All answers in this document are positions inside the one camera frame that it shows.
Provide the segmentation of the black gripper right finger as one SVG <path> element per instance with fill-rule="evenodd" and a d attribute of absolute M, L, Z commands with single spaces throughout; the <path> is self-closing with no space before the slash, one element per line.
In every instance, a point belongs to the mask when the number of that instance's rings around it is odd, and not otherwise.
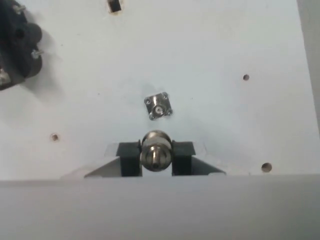
<path fill-rule="evenodd" d="M 191 141 L 173 141 L 171 175 L 172 176 L 208 176 L 226 172 L 196 157 L 194 143 Z"/>

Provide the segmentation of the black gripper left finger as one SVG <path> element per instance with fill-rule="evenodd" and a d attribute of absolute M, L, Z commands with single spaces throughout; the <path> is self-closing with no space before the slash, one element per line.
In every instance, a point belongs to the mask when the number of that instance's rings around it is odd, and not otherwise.
<path fill-rule="evenodd" d="M 90 171 L 85 178 L 117 178 L 141 177 L 140 162 L 141 142 L 120 142 L 116 149 L 115 159 L 95 170 Z"/>

